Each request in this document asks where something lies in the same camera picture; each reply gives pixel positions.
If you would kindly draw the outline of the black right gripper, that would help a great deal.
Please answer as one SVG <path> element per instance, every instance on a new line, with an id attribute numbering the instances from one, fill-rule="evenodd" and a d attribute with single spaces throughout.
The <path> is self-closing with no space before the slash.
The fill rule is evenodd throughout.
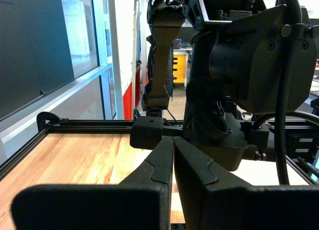
<path id="1" fill-rule="evenodd" d="M 243 159 L 266 161 L 268 128 L 239 120 L 235 112 L 236 104 L 218 82 L 195 78 L 186 89 L 183 129 L 166 126 L 161 117 L 140 116 L 132 126 L 130 146 L 153 150 L 164 136 L 180 136 L 229 171 L 237 170 Z"/>

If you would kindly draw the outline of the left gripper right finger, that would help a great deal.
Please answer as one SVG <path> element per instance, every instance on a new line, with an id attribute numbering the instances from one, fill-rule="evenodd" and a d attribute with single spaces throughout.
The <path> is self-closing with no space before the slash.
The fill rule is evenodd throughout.
<path id="1" fill-rule="evenodd" d="M 181 137 L 174 170 L 189 230 L 306 230 L 319 212 L 317 186 L 253 186 Z"/>

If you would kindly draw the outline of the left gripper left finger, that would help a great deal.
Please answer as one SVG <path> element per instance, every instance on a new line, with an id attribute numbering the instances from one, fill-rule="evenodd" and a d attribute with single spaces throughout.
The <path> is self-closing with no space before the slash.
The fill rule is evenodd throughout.
<path id="1" fill-rule="evenodd" d="M 163 138 L 117 185 L 35 185 L 10 210 L 18 230 L 167 230 L 174 142 Z"/>

